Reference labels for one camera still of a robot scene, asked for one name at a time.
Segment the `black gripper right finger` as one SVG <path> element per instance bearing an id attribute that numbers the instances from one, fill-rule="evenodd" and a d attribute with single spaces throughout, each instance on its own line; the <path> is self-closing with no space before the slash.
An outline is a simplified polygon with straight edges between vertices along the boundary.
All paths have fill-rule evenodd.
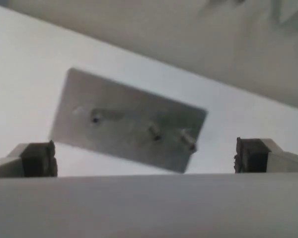
<path id="1" fill-rule="evenodd" d="M 298 155 L 279 147 L 268 138 L 236 140 L 234 170 L 240 173 L 298 173 Z"/>

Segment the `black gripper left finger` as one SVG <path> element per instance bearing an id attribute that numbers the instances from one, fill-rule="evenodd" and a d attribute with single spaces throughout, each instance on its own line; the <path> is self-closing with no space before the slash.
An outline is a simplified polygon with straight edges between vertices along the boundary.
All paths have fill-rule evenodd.
<path id="1" fill-rule="evenodd" d="M 45 143 L 20 143 L 0 158 L 0 178 L 47 178 L 58 176 L 53 140 Z"/>

